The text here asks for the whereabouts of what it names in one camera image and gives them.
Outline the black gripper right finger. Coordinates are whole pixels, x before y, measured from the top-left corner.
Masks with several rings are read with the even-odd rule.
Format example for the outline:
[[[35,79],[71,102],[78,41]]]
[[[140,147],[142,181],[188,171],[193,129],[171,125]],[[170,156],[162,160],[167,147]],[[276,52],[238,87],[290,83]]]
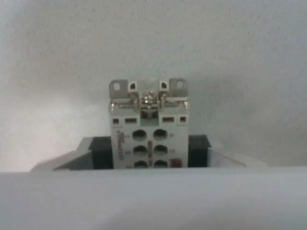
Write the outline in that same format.
[[[213,135],[189,136],[190,168],[263,168],[268,164],[223,147]]]

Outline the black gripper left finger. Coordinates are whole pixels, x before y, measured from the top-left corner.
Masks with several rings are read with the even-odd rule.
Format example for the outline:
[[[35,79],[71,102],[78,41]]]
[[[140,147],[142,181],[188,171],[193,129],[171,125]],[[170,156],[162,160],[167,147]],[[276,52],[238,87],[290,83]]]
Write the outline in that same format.
[[[40,162],[32,168],[32,171],[81,171],[111,168],[111,137],[85,137],[75,150]]]

